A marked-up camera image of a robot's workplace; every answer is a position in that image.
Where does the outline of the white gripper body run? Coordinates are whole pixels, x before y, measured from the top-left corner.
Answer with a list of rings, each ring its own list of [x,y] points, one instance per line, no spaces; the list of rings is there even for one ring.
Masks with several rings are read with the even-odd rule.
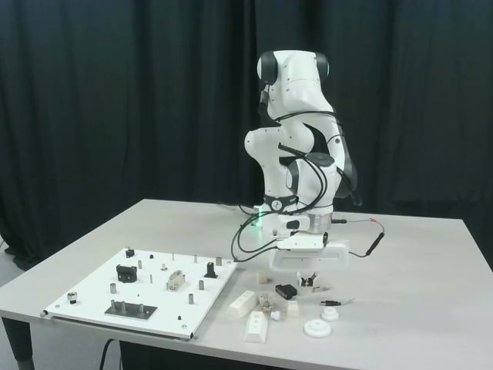
[[[270,255],[274,271],[320,272],[343,270],[348,266],[348,249],[342,242],[321,239],[286,239]]]

